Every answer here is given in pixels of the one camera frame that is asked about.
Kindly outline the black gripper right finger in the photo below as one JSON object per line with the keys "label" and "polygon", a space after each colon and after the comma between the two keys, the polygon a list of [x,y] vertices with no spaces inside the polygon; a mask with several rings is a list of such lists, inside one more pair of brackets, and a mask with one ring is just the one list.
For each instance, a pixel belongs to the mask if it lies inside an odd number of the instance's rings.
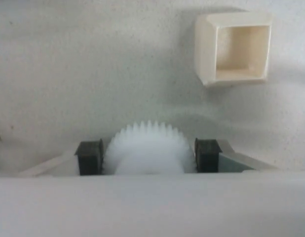
{"label": "black gripper right finger", "polygon": [[195,139],[198,173],[242,173],[247,170],[276,170],[277,167],[236,152],[224,139]]}

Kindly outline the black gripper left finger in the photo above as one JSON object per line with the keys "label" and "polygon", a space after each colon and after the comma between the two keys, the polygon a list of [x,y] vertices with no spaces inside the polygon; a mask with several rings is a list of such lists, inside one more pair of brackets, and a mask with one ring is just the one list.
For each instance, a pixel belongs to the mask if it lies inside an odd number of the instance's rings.
{"label": "black gripper left finger", "polygon": [[28,168],[19,176],[92,176],[102,174],[103,140],[81,141],[60,155]]}

